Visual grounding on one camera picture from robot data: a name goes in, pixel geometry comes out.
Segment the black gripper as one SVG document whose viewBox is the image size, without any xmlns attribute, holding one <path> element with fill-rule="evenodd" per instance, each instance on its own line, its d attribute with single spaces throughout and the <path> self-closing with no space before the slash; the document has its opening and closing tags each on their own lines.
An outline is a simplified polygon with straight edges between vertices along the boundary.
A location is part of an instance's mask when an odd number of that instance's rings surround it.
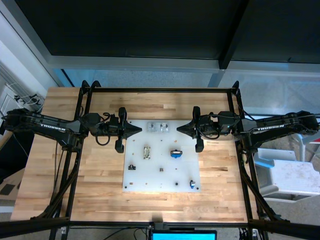
<svg viewBox="0 0 320 240">
<path fill-rule="evenodd" d="M 127 111 L 124 107 L 120 107 L 118 110 L 118 117 L 114 114 L 110 116 L 109 122 L 107 123 L 107 136 L 117 137 L 115 141 L 115 150 L 117 153 L 124 152 L 123 139 L 125 138 L 125 123 L 127 121 Z M 131 121 L 126 123 L 126 128 L 130 130 L 127 133 L 127 138 L 142 132 L 142 128 L 136 125 L 133 125 Z"/>
<path fill-rule="evenodd" d="M 200 107 L 194 106 L 192 111 L 193 120 L 190 122 L 177 127 L 177 131 L 179 133 L 185 134 L 191 138 L 193 138 L 193 121 L 194 121 L 194 130 L 195 130 L 195 138 L 196 138 L 196 145 L 195 145 L 195 152 L 201 153 L 204 150 L 204 137 L 206 140 L 211 140 L 211 138 L 204 133 L 204 126 L 201 127 L 201 124 L 205 126 L 209 124 L 210 116 L 209 115 L 201 115 Z"/>
</svg>

